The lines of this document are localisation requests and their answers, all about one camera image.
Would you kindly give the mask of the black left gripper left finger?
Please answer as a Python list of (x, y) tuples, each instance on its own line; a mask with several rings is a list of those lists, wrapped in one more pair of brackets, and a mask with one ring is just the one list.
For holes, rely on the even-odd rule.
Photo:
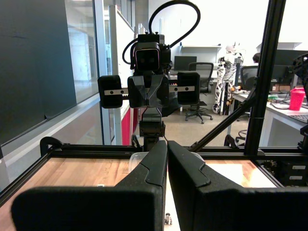
[(11, 206), (18, 231), (161, 231), (167, 145), (159, 141), (113, 187), (36, 187)]

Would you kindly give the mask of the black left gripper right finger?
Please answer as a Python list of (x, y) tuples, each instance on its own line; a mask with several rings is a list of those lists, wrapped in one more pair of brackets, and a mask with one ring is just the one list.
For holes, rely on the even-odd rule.
[(305, 231), (305, 188), (245, 188), (170, 141), (168, 174), (183, 231)]

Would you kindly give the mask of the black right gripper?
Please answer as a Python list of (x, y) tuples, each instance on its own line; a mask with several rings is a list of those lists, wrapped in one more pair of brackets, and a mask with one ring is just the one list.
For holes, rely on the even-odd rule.
[(176, 80), (154, 75), (148, 86), (143, 76), (131, 76), (126, 88), (122, 87), (120, 76), (103, 76), (98, 79), (98, 87), (103, 108), (120, 108), (124, 100), (129, 101), (131, 108), (168, 107), (170, 93), (176, 94), (178, 104), (191, 105), (199, 102), (200, 75), (194, 71), (179, 72)]

